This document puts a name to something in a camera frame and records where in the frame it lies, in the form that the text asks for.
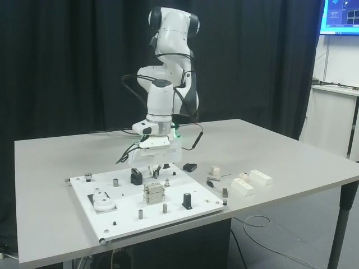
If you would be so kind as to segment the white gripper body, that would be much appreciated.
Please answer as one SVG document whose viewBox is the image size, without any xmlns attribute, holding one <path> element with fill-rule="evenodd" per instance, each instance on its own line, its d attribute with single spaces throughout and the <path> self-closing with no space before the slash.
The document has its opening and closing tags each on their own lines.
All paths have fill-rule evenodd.
<svg viewBox="0 0 359 269">
<path fill-rule="evenodd" d="M 137 149 L 129 154 L 130 166 L 154 166 L 180 161 L 180 142 L 172 141 L 169 146 Z"/>
</svg>

